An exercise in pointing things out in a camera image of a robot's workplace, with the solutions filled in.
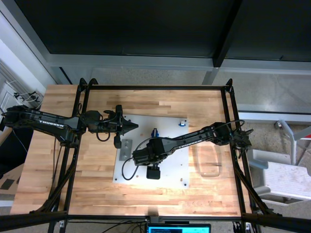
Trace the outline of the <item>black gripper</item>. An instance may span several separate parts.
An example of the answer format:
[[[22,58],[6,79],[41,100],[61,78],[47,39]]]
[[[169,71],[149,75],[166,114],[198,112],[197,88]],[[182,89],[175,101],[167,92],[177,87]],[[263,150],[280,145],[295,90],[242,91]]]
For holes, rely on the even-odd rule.
[[[146,178],[151,180],[160,179],[159,164],[161,160],[154,154],[150,154],[150,150],[147,148],[141,150],[135,150],[133,152],[133,160],[136,166],[146,166]]]
[[[104,119],[105,133],[108,133],[109,135],[115,133],[114,146],[115,148],[120,149],[121,133],[126,134],[138,128],[138,124],[123,118],[121,105],[117,105],[114,112],[112,110],[105,110],[104,113],[108,115],[108,117]]]

